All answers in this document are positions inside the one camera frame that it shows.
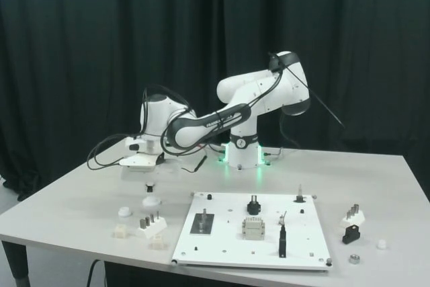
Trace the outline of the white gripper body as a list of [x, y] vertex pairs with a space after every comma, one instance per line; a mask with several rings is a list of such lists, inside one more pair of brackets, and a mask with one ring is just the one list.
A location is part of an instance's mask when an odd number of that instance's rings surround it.
[[177, 175], [177, 167], [159, 165], [154, 168], [123, 167], [120, 172], [122, 181], [165, 181]]

